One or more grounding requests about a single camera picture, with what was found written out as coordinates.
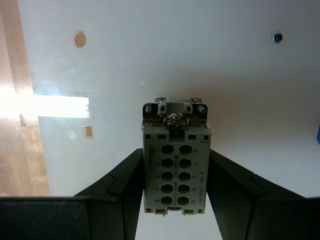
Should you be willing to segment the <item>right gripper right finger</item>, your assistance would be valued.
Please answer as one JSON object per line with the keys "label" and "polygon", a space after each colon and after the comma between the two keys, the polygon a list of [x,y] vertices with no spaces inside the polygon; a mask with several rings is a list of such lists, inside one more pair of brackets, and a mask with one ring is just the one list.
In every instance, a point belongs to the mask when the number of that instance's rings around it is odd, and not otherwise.
{"label": "right gripper right finger", "polygon": [[210,152],[208,197],[224,240],[318,240],[320,199],[306,198]]}

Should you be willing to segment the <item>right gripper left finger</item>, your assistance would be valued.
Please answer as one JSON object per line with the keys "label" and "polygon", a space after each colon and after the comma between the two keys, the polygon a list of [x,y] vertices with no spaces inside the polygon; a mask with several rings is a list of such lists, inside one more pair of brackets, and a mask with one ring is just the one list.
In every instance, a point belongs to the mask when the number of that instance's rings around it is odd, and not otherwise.
{"label": "right gripper left finger", "polygon": [[133,240],[144,189],[137,149],[72,197],[1,197],[2,240]]}

